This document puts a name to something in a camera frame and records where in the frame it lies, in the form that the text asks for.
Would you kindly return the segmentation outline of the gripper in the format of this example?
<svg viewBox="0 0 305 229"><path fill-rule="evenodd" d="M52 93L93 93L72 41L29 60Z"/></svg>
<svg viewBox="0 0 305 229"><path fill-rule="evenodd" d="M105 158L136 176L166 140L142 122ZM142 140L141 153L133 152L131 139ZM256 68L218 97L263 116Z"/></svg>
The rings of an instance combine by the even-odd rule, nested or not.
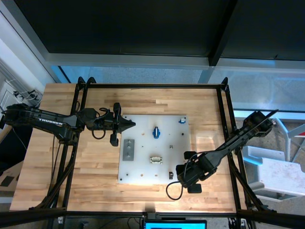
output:
<svg viewBox="0 0 305 229"><path fill-rule="evenodd" d="M114 103L113 111L108 112L104 115L103 118L103 130L112 131L110 135L110 143L112 146L118 146L119 140L117 138L117 134L119 133L119 125L120 125L120 117L121 117L121 105L120 103ZM124 124L122 127L122 131L125 131L129 128L136 126L135 122L128 116L122 117L122 123Z"/></svg>
<svg viewBox="0 0 305 229"><path fill-rule="evenodd" d="M186 151L183 156L186 162L183 165L176 166L177 179L183 188L187 189L189 194L202 193L202 187L197 182L199 181L199 167L196 165L199 153L194 151Z"/></svg>

